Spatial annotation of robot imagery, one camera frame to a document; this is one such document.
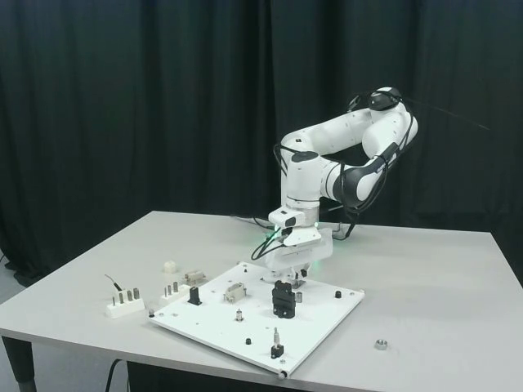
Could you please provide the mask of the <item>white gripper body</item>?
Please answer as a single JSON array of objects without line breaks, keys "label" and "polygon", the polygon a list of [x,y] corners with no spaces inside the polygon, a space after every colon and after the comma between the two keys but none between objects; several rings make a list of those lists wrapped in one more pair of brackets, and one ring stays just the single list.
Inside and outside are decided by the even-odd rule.
[{"label": "white gripper body", "polygon": [[304,265],[332,255],[332,229],[294,228],[290,234],[278,236],[269,250],[265,255],[265,265],[268,269],[300,270]]}]

